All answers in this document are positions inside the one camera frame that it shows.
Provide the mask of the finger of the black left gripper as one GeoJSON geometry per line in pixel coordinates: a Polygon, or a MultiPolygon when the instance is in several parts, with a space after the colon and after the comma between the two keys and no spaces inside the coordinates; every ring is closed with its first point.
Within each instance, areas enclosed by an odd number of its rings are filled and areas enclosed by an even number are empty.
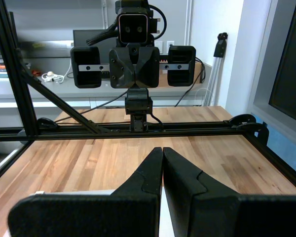
{"type": "Polygon", "coordinates": [[[135,84],[135,67],[130,59],[129,49],[115,47],[109,52],[111,86],[131,88],[135,84]]]}
{"type": "Polygon", "coordinates": [[[157,47],[140,47],[135,67],[136,85],[140,88],[156,88],[159,85],[159,56],[157,47]]]}

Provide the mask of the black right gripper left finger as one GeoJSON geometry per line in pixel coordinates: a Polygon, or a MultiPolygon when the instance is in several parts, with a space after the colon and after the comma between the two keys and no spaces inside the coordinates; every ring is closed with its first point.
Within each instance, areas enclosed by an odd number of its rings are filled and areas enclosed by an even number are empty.
{"type": "Polygon", "coordinates": [[[157,147],[112,194],[33,195],[11,208],[8,228],[13,237],[156,237],[161,193],[157,147]]]}

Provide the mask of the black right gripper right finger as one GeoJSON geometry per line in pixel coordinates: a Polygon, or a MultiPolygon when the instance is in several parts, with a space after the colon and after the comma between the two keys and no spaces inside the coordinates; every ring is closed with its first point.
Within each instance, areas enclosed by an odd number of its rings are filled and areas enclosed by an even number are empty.
{"type": "Polygon", "coordinates": [[[243,195],[164,148],[164,188],[177,237],[296,237],[296,196],[243,195]]]}

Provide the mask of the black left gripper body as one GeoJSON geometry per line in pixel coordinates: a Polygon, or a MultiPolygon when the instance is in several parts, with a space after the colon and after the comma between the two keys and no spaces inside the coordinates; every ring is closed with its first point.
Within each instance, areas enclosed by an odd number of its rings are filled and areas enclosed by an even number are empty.
{"type": "MultiPolygon", "coordinates": [[[[136,67],[140,46],[131,45],[130,59],[136,67]]],[[[159,56],[159,73],[167,71],[169,86],[190,86],[194,80],[196,50],[193,46],[171,46],[168,55],[159,56]]],[[[74,47],[71,50],[74,83],[78,88],[98,88],[102,84],[102,73],[110,77],[110,60],[102,64],[98,47],[74,47]]]]}

